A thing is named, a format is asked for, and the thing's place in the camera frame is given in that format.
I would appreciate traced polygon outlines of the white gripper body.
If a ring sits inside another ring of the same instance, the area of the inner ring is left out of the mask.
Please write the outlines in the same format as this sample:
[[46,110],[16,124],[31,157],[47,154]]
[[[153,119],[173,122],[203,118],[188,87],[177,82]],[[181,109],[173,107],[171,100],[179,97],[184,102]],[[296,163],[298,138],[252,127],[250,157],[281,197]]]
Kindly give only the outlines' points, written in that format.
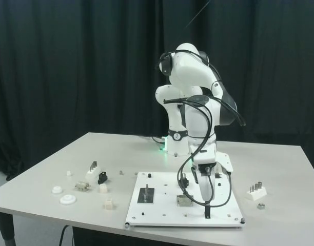
[[199,173],[199,187],[201,191],[201,196],[206,204],[211,203],[215,197],[215,176],[211,174],[210,176],[202,175]]

